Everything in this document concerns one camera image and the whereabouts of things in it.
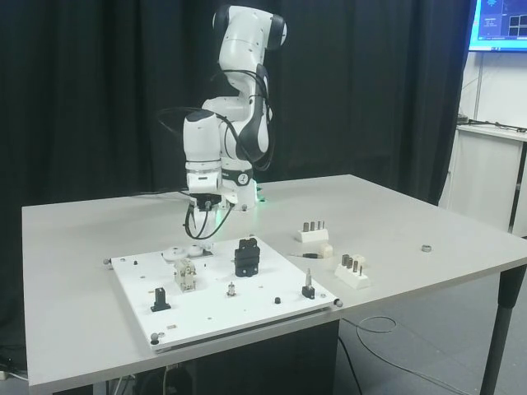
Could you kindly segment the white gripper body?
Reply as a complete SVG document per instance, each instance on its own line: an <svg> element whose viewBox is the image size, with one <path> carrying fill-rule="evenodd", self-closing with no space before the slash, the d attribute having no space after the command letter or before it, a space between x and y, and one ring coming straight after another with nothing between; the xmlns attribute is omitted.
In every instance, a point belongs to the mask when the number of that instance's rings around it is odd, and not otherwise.
<svg viewBox="0 0 527 395"><path fill-rule="evenodd" d="M213 205L201 211L196 205L189 206L189 237L201 245L212 244L212 234L221 222L222 207Z"/></svg>

